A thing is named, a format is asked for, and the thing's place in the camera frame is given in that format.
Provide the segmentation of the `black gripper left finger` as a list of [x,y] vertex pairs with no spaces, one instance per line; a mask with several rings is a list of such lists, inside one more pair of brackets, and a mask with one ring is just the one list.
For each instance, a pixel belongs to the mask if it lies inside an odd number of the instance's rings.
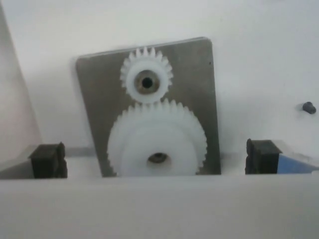
[[65,145],[30,145],[16,158],[0,163],[1,179],[65,179]]

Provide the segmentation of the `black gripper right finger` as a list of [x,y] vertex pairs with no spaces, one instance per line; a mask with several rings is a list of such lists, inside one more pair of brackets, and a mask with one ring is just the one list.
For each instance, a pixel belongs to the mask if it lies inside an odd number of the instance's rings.
[[282,140],[252,140],[246,143],[246,174],[311,174],[319,160],[297,153]]

